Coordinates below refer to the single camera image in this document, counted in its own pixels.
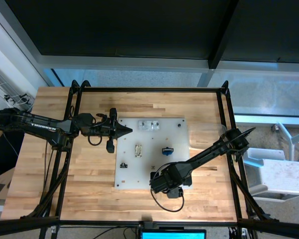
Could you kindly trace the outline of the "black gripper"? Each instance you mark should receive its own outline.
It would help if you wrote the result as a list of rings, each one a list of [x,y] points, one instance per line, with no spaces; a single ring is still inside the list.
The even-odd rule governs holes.
[[[163,170],[161,174],[156,173],[150,181],[150,187],[155,194],[173,190],[182,184],[180,173],[174,169]]]
[[[115,130],[116,131],[116,140],[118,140],[120,137],[127,135],[129,133],[132,133],[132,129],[127,127],[121,120],[117,120],[117,110],[116,108],[111,108],[109,112],[109,119],[107,120],[107,127],[108,127],[108,137],[106,143],[106,150],[108,153],[114,153],[115,147],[114,147],[114,136],[115,136]]]

